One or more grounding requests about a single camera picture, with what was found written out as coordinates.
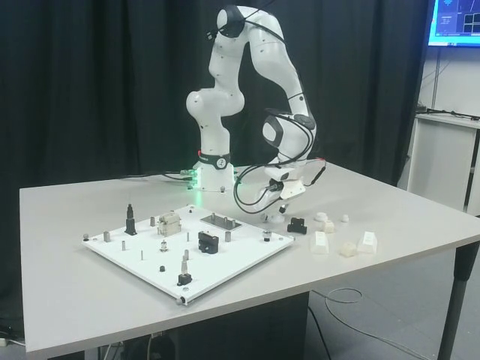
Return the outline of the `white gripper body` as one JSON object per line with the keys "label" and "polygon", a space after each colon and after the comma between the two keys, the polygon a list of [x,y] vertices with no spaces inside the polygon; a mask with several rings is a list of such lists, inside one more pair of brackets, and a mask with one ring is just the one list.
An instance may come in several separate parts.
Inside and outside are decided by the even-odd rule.
{"label": "white gripper body", "polygon": [[281,201],[281,192],[282,190],[272,186],[261,188],[249,205],[249,213],[255,215],[265,212],[272,206],[272,203]]}

